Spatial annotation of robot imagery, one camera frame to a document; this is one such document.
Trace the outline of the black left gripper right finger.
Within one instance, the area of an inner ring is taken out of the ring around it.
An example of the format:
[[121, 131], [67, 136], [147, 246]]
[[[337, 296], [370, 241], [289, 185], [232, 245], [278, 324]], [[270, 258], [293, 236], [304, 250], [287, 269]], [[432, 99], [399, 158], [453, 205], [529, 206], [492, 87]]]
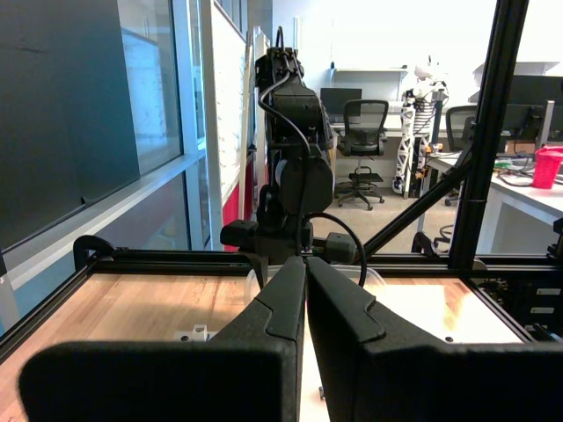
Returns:
[[322, 259], [309, 258], [306, 271], [331, 420], [561, 420], [561, 344], [448, 344]]

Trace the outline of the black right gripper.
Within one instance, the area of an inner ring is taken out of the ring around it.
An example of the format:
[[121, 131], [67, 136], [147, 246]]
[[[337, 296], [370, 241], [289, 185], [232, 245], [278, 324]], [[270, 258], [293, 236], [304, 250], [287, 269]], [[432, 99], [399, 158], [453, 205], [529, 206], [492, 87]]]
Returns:
[[[260, 289], [267, 284], [268, 264], [281, 265], [296, 250], [296, 218], [289, 216], [281, 230], [268, 232], [264, 225], [247, 220], [235, 220], [220, 233], [221, 243], [239, 252], [252, 254], [251, 264]], [[301, 252], [320, 257], [328, 263], [351, 264], [357, 246], [349, 234], [331, 232], [326, 238], [314, 237], [311, 222], [303, 226]]]

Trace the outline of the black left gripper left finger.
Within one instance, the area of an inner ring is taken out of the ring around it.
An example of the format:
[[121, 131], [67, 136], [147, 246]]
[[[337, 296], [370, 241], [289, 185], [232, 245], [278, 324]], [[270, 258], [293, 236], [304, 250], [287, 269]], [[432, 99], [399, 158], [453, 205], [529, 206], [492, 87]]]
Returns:
[[19, 375], [32, 421], [296, 421], [305, 265], [289, 258], [206, 342], [67, 342]]

